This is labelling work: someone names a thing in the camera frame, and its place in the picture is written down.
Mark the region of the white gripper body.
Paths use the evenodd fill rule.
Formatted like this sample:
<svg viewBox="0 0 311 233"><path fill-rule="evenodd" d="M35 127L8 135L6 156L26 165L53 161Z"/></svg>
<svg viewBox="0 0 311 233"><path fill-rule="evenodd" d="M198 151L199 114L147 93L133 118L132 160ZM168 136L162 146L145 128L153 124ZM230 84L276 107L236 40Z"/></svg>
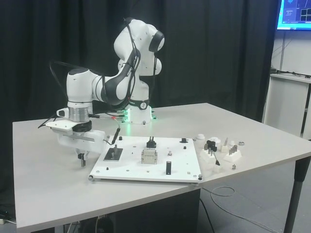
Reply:
<svg viewBox="0 0 311 233"><path fill-rule="evenodd" d="M105 149L105 132L91 130L88 132L73 132L72 135L60 133L58 142L60 145L72 148L77 154L94 152L101 154Z"/></svg>

